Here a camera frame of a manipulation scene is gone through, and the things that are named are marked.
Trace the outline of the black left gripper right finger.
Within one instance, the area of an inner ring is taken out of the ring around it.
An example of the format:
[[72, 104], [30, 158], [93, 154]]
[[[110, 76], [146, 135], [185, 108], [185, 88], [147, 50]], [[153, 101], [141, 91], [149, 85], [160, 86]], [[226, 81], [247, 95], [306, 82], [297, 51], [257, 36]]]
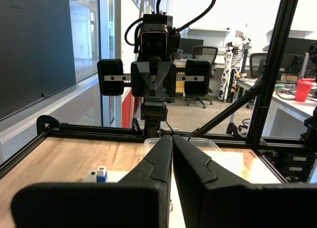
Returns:
[[314, 184], [252, 184], [173, 137], [173, 172], [188, 228], [310, 228]]

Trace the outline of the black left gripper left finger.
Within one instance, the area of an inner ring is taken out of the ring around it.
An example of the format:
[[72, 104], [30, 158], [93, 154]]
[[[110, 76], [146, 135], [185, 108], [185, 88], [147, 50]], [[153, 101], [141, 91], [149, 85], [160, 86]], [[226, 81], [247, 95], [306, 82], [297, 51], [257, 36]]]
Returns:
[[162, 136], [116, 183], [28, 185], [11, 202], [18, 228], [166, 228], [169, 223], [172, 139]]

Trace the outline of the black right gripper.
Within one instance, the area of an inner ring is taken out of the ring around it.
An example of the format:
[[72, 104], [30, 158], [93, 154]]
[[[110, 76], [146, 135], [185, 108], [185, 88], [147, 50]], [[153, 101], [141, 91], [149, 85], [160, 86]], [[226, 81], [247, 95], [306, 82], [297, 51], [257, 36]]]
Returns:
[[211, 63], [188, 59], [183, 70], [170, 57], [139, 57], [131, 64], [130, 73], [123, 72], [121, 59], [102, 59], [97, 63], [100, 92], [104, 96], [120, 96], [130, 87], [134, 97], [174, 97], [176, 82], [184, 81], [189, 96], [208, 93]]

